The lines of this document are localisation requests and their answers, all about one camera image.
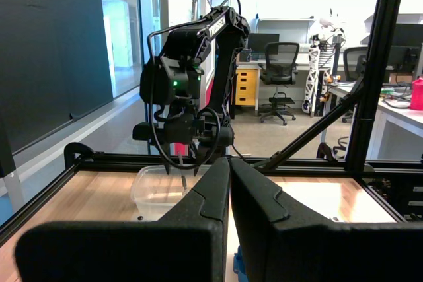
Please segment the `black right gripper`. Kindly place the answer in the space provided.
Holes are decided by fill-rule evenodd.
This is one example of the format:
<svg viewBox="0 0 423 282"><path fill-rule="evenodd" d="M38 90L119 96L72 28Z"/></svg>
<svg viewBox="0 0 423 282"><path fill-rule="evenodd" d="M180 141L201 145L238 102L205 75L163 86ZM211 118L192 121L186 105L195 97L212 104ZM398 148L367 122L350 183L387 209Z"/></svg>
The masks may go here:
<svg viewBox="0 0 423 282"><path fill-rule="evenodd" d="M183 145L195 143L207 150L229 147L235 140L229 118L209 112L204 112L198 117L185 113L176 120L165 122L163 127L159 127L157 123L154 126L155 128L152 129L147 122L137 124L132 130L132 138L138 141L148 141L153 145L159 141L162 147L170 143ZM170 149L164 148L163 152L165 154L163 165L165 172L169 175L171 165L169 159L166 158L169 158ZM201 164L202 155L197 153L193 169L194 177L197 176Z"/></svg>

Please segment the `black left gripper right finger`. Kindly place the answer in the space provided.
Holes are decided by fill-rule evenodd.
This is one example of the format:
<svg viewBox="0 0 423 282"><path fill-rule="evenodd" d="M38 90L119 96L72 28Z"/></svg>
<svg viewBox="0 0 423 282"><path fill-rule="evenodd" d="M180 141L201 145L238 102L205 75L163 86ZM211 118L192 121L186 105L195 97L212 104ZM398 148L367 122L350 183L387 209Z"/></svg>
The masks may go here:
<svg viewBox="0 0 423 282"><path fill-rule="evenodd" d="M422 225L335 223L240 159L231 206L249 281L421 281Z"/></svg>

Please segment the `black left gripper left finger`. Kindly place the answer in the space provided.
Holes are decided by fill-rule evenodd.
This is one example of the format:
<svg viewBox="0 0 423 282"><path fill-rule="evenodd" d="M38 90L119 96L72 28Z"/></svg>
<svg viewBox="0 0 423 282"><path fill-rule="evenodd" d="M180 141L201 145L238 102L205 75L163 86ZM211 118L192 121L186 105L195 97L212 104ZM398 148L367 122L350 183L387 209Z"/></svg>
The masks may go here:
<svg viewBox="0 0 423 282"><path fill-rule="evenodd" d="M23 281L223 281L230 166L218 159L159 220L60 221L15 246Z"/></svg>

